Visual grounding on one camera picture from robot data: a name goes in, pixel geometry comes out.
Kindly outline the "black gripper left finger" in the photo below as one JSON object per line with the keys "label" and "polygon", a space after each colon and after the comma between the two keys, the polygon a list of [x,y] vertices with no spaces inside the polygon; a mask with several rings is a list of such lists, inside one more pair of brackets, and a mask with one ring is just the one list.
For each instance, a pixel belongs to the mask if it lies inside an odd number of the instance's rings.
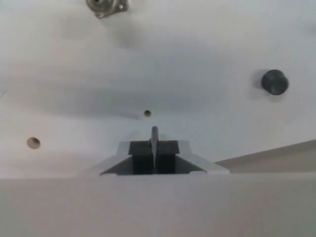
{"label": "black gripper left finger", "polygon": [[100,175],[152,175],[153,154],[150,142],[120,142],[117,153],[102,161],[100,166]]}

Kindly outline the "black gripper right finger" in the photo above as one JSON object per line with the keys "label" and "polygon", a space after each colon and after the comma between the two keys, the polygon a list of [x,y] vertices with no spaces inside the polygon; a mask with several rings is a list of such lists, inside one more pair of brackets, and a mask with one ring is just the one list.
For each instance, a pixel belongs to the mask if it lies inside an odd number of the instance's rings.
{"label": "black gripper right finger", "polygon": [[230,174],[230,171],[192,152],[187,140],[160,141],[156,156],[156,174]]}

